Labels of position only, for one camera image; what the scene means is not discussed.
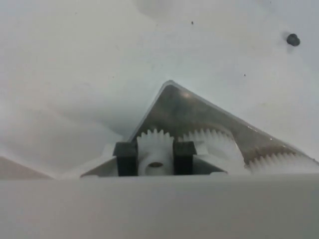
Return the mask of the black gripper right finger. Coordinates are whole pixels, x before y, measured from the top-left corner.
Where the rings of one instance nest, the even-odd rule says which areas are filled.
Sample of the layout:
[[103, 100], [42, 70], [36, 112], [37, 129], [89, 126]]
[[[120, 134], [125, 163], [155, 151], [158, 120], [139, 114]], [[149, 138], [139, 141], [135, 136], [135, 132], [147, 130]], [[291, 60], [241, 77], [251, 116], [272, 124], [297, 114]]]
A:
[[174, 141], [173, 149], [173, 171], [174, 175], [209, 175], [211, 173], [226, 173], [221, 168], [216, 167], [197, 156], [193, 141]]

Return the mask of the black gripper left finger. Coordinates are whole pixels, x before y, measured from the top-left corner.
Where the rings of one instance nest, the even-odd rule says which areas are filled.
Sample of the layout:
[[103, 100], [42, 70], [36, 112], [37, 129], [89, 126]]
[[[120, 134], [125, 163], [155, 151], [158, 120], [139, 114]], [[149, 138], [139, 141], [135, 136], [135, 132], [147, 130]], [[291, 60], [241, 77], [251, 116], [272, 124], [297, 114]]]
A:
[[87, 166], [81, 177], [131, 177], [138, 175], [138, 150], [135, 143], [107, 145], [94, 164]]

